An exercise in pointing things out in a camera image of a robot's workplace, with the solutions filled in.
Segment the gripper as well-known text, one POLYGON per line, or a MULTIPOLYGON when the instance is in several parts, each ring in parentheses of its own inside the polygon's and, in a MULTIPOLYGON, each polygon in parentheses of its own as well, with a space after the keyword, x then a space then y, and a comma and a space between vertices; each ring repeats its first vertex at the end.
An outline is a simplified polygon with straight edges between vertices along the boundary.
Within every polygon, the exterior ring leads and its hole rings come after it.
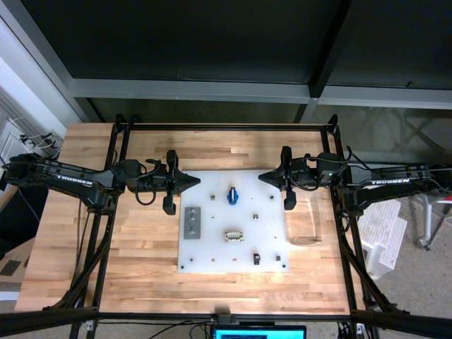
MULTIPOLYGON (((162 208, 167 215, 176 214, 174 195, 176 194, 176 171, 179 165, 179 158, 175 150, 169 150, 166 157, 167 164, 162 164, 161 160, 146 159, 145 162, 153 164, 154 168, 141 174, 136 180, 136 201, 142 206, 152 205, 157 192, 164 191, 166 197, 163 198, 162 208), (152 199, 145 203, 139 198, 139 193, 151 192, 152 199)), ((201 183, 198 177, 193 177, 182 171, 177 172, 177 193, 182 194, 187 189, 201 183)))
POLYGON ((286 198, 284 199, 285 210, 293 210, 297 205, 297 197, 293 187, 308 192, 319 188, 318 176, 307 164, 310 157, 310 154, 306 154, 305 157, 294 159, 291 147, 283 146, 280 157, 282 168, 277 167, 258 176, 260 181, 270 184, 278 190, 282 189, 282 179, 280 177, 283 177, 283 188, 286 191, 286 198))

